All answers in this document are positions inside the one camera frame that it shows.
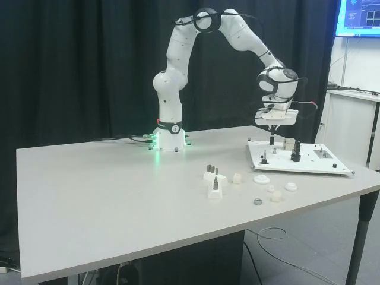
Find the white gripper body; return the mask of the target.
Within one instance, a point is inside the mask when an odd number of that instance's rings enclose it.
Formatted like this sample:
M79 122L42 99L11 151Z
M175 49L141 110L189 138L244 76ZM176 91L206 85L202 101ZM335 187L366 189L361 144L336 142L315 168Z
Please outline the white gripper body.
M298 110L260 108L255 114L254 121L257 125L294 125L297 116Z

